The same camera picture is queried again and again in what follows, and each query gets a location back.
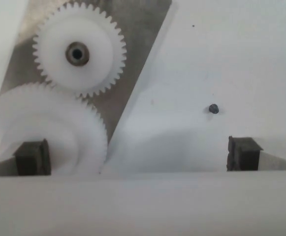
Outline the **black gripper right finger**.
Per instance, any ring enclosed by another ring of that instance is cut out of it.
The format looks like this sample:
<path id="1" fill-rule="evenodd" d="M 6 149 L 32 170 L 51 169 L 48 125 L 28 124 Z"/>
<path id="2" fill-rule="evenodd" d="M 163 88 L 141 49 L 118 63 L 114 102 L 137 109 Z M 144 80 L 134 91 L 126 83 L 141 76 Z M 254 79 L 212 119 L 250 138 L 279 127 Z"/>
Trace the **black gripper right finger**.
<path id="1" fill-rule="evenodd" d="M 286 160 L 264 152 L 251 137 L 228 137 L 227 171 L 286 171 Z"/>

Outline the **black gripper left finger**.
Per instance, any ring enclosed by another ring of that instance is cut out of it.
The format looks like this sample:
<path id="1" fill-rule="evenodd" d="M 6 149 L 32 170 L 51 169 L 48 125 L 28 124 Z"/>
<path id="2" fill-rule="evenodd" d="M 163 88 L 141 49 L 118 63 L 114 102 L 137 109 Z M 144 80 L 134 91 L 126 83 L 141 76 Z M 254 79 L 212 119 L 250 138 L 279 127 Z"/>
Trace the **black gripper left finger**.
<path id="1" fill-rule="evenodd" d="M 51 173 L 46 139 L 13 143 L 0 154 L 0 176 L 50 176 Z"/>

